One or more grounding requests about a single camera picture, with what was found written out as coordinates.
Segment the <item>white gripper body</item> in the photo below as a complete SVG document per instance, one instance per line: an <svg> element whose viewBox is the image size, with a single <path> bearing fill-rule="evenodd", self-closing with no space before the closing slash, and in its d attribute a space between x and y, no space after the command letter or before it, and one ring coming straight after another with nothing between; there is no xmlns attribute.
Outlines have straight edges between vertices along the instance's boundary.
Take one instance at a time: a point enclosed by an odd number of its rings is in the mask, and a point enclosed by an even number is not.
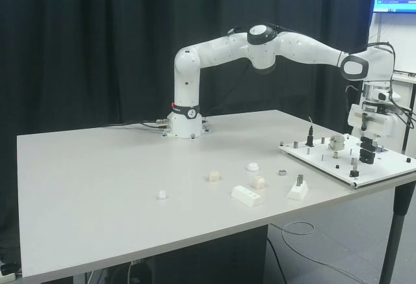
<svg viewBox="0 0 416 284"><path fill-rule="evenodd" d="M362 135L393 136L395 115L376 111L377 106L352 104L348 113L349 126Z"/></svg>

